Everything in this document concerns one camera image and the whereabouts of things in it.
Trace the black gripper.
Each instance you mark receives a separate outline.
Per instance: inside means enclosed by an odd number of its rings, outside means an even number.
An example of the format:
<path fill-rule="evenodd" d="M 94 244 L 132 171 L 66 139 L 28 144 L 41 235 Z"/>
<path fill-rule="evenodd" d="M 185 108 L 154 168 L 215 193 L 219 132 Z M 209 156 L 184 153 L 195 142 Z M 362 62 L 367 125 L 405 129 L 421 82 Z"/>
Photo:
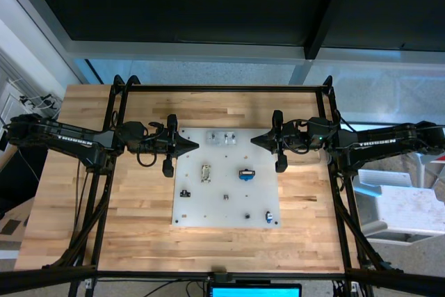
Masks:
<path fill-rule="evenodd" d="M 276 154 L 275 171 L 282 173 L 288 167 L 288 160 L 284 151 L 289 150 L 294 154 L 306 154 L 307 141 L 298 129 L 297 122 L 284 123 L 283 112 L 279 110 L 273 112 L 272 125 L 272 129 L 253 137 L 250 142 L 271 154 Z"/>
<path fill-rule="evenodd" d="M 167 117 L 167 125 L 164 126 L 159 122 L 150 122 L 149 126 L 155 128 L 155 132 L 149 135 L 149 153 L 153 155 L 164 154 L 162 173 L 165 177 L 172 177 L 174 175 L 174 168 L 172 159 L 175 155 L 176 137 L 177 142 L 183 145 L 177 147 L 177 158 L 184 154 L 199 149 L 199 143 L 196 143 L 193 136 L 185 129 L 180 129 L 177 134 L 177 116 L 170 114 Z"/>

